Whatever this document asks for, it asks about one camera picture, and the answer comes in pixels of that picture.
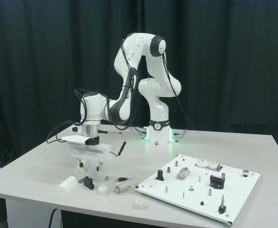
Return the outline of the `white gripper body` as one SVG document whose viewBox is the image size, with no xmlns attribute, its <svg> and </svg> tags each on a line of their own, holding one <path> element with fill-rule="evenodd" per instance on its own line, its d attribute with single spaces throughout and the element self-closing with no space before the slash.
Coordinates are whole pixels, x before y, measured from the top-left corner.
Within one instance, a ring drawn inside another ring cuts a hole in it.
<svg viewBox="0 0 278 228">
<path fill-rule="evenodd" d="M 112 146 L 109 144 L 85 145 L 68 143 L 71 157 L 95 162 L 109 162 Z"/>
</svg>

